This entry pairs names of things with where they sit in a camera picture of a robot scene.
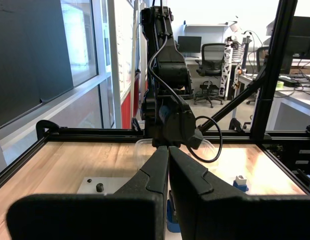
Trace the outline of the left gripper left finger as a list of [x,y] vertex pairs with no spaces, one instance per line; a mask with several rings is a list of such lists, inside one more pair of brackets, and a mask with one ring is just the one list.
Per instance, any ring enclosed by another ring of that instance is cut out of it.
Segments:
[[6,224],[14,240],[162,240],[169,152],[157,148],[113,194],[33,194],[14,202]]

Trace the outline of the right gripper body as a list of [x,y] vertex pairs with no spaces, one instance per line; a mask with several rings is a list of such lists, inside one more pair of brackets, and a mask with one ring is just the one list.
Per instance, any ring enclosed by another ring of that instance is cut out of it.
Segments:
[[195,116],[188,103],[181,100],[181,105],[173,96],[157,100],[155,133],[152,145],[177,146],[184,144],[197,146],[197,129]]

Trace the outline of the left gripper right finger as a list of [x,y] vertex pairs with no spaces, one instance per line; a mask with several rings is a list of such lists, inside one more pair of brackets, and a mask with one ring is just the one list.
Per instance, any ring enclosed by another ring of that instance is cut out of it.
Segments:
[[169,179],[185,240],[310,240],[310,195],[248,195],[177,147]]

